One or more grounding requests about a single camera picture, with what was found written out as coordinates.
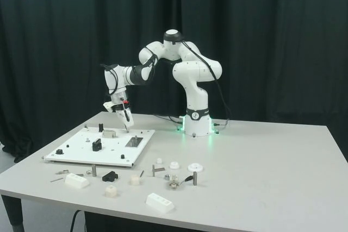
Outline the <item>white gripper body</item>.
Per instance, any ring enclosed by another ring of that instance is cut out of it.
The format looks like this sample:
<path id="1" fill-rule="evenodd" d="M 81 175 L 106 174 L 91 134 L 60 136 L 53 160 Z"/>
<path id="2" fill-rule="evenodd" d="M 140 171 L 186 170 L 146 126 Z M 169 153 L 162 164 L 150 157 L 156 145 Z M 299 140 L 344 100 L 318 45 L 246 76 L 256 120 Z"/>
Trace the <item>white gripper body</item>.
<path id="1" fill-rule="evenodd" d="M 115 109 L 115 112 L 125 127 L 130 128 L 134 125 L 133 115 L 130 108 L 126 108 L 125 110 Z"/>

